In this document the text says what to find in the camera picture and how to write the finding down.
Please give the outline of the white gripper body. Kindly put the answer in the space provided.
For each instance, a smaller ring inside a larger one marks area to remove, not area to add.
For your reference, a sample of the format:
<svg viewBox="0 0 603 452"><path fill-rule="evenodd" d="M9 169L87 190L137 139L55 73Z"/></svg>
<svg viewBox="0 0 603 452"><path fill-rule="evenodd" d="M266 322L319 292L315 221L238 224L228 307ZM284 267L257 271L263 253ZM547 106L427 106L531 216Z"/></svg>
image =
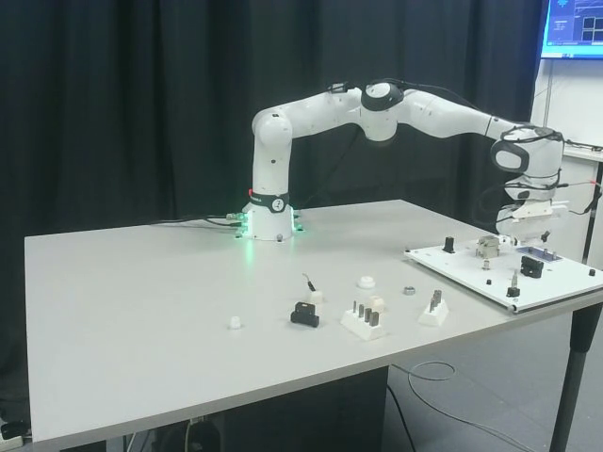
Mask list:
<svg viewBox="0 0 603 452"><path fill-rule="evenodd" d="M541 235L548 230L549 209L535 205L509 206L501 210L496 229L505 235Z"/></svg>

